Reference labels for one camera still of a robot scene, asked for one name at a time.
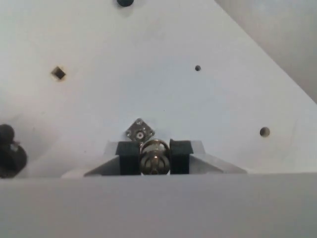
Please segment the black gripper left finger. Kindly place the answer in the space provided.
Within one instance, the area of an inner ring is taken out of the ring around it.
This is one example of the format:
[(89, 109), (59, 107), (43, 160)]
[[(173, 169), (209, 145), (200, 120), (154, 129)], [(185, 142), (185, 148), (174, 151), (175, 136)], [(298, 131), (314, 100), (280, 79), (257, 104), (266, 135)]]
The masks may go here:
[(67, 171), (63, 176), (139, 176), (141, 174), (140, 157), (138, 142), (108, 142), (100, 157)]

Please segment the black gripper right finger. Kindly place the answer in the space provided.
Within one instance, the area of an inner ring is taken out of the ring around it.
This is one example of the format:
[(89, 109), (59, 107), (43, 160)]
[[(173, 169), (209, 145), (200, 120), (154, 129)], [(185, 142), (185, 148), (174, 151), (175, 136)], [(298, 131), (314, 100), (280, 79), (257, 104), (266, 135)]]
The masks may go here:
[(247, 170), (205, 151), (199, 140), (170, 140), (172, 175), (247, 174)]

